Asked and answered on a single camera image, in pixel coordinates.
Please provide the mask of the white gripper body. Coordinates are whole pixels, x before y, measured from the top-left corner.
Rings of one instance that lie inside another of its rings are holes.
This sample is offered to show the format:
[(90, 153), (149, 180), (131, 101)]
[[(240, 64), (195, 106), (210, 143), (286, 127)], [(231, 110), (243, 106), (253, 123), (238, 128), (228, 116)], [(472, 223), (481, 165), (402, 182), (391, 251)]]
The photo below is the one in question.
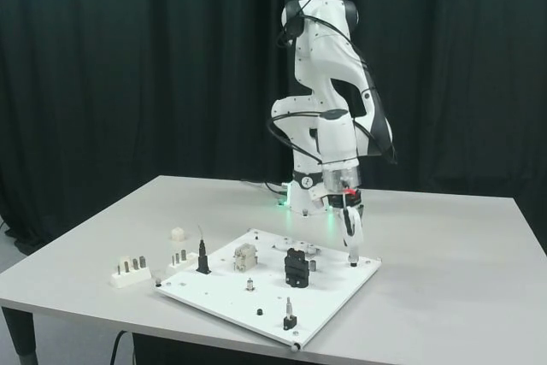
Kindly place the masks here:
[(339, 211), (344, 245), (348, 249), (358, 248), (364, 240), (362, 214), (364, 206), (347, 206)]

